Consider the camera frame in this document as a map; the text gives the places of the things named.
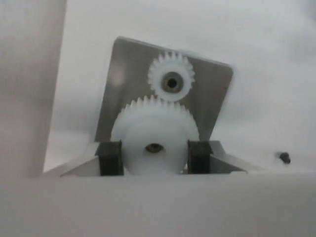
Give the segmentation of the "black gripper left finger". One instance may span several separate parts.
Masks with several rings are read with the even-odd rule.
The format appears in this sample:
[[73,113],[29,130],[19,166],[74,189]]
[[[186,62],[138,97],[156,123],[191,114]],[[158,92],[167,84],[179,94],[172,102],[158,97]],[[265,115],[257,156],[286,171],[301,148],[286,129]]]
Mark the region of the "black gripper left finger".
[[65,164],[61,177],[122,176],[122,142],[91,143],[83,155]]

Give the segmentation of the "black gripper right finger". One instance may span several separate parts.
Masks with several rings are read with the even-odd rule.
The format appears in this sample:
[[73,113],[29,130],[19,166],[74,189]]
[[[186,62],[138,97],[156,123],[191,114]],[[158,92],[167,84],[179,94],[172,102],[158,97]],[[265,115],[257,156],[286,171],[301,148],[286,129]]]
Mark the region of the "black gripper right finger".
[[268,170],[228,154],[220,141],[189,141],[189,174],[265,173]]

